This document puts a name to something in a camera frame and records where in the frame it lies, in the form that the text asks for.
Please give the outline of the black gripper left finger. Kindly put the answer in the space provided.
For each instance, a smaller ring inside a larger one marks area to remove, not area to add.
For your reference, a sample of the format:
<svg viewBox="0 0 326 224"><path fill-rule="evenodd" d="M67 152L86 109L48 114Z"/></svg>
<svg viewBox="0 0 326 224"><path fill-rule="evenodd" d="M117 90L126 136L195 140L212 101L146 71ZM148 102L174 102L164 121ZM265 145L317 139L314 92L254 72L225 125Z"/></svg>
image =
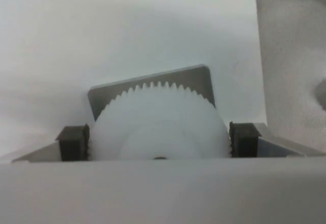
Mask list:
<svg viewBox="0 0 326 224"><path fill-rule="evenodd" d="M38 144L27 149L18 150L11 157L12 162L75 162L89 160L90 127L66 126L55 141Z"/></svg>

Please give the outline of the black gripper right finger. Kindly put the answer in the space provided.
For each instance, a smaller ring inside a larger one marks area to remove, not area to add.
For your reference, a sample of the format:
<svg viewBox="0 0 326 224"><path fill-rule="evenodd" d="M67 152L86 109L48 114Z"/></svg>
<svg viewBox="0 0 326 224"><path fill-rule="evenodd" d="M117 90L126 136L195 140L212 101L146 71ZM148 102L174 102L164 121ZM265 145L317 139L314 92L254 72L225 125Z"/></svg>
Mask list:
<svg viewBox="0 0 326 224"><path fill-rule="evenodd" d="M316 157L320 151L272 134L264 123L229 124L233 158Z"/></svg>

